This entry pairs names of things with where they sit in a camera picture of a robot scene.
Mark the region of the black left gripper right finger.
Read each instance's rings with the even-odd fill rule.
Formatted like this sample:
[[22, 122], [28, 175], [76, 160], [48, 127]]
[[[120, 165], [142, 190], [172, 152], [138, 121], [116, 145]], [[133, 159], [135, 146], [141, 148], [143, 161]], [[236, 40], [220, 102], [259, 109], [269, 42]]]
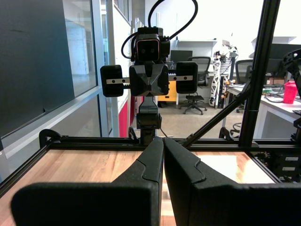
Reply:
[[179, 226], [298, 226], [299, 184], [239, 184], [170, 138], [165, 176]]

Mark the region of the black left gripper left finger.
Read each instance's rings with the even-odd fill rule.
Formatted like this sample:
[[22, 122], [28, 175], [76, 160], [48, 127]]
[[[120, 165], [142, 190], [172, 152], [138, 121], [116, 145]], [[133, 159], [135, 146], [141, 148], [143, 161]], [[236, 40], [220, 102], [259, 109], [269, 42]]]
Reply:
[[17, 191], [18, 226], [158, 226], [164, 144], [155, 138], [110, 183], [34, 183]]

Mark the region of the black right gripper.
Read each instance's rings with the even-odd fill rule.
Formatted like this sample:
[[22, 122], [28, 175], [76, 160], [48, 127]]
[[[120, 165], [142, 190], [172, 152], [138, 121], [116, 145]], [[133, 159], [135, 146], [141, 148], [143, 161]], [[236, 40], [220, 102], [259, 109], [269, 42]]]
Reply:
[[197, 91], [198, 65], [193, 61], [178, 62], [176, 69], [168, 69], [166, 64], [133, 65], [128, 77], [123, 77], [120, 65], [105, 65], [101, 79], [106, 97], [120, 97], [124, 89], [135, 97], [165, 96], [171, 81], [176, 82], [177, 93], [191, 94]]

